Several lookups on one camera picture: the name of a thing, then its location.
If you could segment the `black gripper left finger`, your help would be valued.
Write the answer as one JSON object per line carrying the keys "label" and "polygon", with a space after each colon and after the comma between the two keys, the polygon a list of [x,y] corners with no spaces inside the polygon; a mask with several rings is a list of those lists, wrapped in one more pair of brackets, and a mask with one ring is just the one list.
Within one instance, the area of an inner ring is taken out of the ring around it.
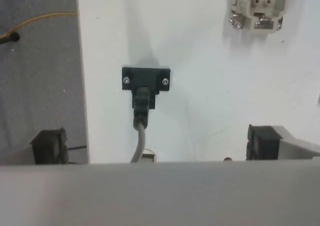
{"label": "black gripper left finger", "polygon": [[26,136],[12,148],[0,151],[1,165],[67,165],[67,133],[64,128],[44,129]]}

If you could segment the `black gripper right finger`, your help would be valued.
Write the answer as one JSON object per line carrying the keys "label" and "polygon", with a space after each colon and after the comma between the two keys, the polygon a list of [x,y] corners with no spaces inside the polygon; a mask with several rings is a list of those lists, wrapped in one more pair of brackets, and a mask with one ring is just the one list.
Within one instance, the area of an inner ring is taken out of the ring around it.
{"label": "black gripper right finger", "polygon": [[320,156],[320,146],[294,137],[284,126],[249,125],[246,160],[309,160]]}

